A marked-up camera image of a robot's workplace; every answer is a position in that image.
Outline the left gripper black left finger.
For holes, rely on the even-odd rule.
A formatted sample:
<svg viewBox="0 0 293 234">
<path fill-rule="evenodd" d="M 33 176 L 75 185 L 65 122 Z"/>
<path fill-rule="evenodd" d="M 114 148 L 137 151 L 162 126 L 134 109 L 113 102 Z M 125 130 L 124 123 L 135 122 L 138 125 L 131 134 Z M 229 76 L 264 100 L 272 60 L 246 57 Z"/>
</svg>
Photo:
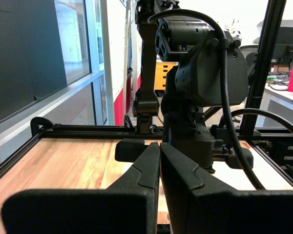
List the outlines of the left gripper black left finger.
<svg viewBox="0 0 293 234">
<path fill-rule="evenodd" d="M 106 189 L 31 189 L 4 202 L 9 234 L 154 234 L 160 147 L 151 143 Z"/>
</svg>

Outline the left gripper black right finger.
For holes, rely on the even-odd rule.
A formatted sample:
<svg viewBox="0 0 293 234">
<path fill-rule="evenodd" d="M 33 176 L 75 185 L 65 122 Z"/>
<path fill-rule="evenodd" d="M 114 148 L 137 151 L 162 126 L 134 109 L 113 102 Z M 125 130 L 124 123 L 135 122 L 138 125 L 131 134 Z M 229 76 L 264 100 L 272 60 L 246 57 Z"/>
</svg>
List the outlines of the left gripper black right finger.
<svg viewBox="0 0 293 234">
<path fill-rule="evenodd" d="M 176 234 L 293 234 L 293 191 L 239 191 L 168 143 L 161 179 Z"/>
</svg>

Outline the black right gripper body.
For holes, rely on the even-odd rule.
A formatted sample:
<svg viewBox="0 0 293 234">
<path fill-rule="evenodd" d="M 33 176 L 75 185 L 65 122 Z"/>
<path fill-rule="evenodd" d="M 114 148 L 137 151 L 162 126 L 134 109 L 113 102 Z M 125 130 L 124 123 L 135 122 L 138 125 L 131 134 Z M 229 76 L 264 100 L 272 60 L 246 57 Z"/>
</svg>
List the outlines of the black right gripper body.
<svg viewBox="0 0 293 234">
<path fill-rule="evenodd" d="M 230 168 L 251 174 L 253 156 L 248 149 L 239 146 L 230 107 L 226 106 L 223 112 L 226 136 L 220 136 L 214 127 L 208 129 L 203 122 L 183 119 L 175 112 L 166 113 L 162 142 L 169 143 L 210 174 L 215 172 L 212 165 L 218 157 L 223 157 Z"/>
</svg>

